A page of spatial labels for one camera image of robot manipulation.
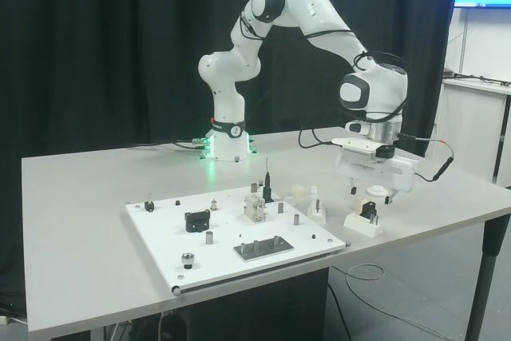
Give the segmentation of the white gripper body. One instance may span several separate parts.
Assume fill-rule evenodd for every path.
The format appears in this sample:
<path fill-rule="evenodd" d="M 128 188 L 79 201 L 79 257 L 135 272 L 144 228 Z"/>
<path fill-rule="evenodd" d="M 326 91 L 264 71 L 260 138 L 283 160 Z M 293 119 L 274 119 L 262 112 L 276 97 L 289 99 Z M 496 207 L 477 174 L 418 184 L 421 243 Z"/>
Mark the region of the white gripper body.
<path fill-rule="evenodd" d="M 350 160 L 340 154 L 336 171 L 347 179 L 349 188 L 360 184 L 379 185 L 389 192 L 410 192 L 414 187 L 417 161 L 406 157 L 393 157 L 377 163 L 367 160 Z"/>

